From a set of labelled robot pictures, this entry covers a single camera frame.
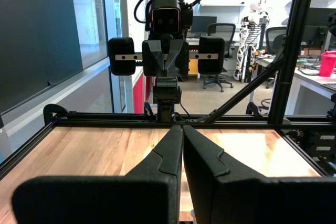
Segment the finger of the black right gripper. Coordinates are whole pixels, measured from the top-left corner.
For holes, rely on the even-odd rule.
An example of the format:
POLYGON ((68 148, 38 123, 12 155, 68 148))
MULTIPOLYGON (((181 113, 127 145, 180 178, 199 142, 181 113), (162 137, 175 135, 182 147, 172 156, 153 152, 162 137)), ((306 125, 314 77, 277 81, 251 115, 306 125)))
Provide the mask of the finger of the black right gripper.
POLYGON ((183 77, 188 75, 189 45, 185 39, 171 40, 164 65, 165 77, 183 77))
POLYGON ((160 40, 145 40, 142 43, 142 63, 147 77, 161 77, 164 59, 160 40))

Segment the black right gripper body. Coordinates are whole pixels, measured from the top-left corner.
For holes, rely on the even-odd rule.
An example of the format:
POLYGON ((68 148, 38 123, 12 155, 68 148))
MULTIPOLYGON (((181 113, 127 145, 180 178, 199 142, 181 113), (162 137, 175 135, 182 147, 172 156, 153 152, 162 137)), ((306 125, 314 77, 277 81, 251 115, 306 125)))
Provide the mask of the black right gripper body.
MULTIPOLYGON (((165 65, 171 40, 160 41, 165 65)), ((110 39, 108 53, 111 72, 114 75, 133 75, 137 66, 143 68, 142 51, 140 53, 134 51, 134 42, 130 37, 110 39)), ((201 37, 195 52, 191 52, 189 45, 189 62, 192 59, 197 60, 197 69, 200 74, 220 74, 224 63, 224 54, 225 41, 220 37, 201 37)))

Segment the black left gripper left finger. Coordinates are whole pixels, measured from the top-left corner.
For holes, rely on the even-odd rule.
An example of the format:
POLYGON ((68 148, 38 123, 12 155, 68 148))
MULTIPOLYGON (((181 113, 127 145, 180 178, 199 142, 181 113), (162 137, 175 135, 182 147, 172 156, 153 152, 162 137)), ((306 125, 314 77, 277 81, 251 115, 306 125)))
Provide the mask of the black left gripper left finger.
POLYGON ((39 176, 12 195, 18 223, 178 223, 183 133, 175 125, 124 176, 39 176))

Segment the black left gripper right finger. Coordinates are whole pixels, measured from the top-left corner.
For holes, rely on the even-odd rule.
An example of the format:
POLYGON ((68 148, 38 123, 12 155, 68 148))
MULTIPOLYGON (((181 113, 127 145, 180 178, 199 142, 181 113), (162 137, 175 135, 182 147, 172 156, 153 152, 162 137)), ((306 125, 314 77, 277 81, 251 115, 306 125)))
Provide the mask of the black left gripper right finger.
POLYGON ((266 177, 191 126, 183 132, 197 223, 335 223, 335 178, 266 177))

